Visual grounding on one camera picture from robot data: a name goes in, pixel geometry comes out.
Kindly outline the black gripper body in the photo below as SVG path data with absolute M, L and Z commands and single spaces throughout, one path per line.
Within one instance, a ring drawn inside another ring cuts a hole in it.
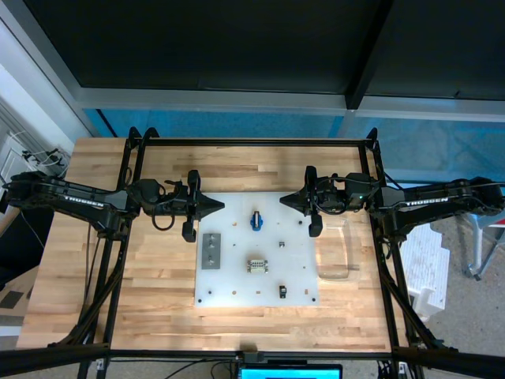
M 310 217 L 309 236 L 319 237 L 323 230 L 321 213 L 329 216 L 340 216 L 346 211 L 345 191 L 337 189 L 335 183 L 339 176 L 334 173 L 330 176 L 318 177 L 314 166 L 305 169 L 305 188 L 307 189 L 307 213 Z
M 194 222 L 200 192 L 200 174 L 198 170 L 189 171 L 186 186 L 182 184 L 182 181 L 168 181 L 167 183 L 174 186 L 169 202 L 170 216 L 173 219 L 176 216 L 185 216 L 186 221 L 182 224 L 181 235 L 186 242 L 195 242 Z

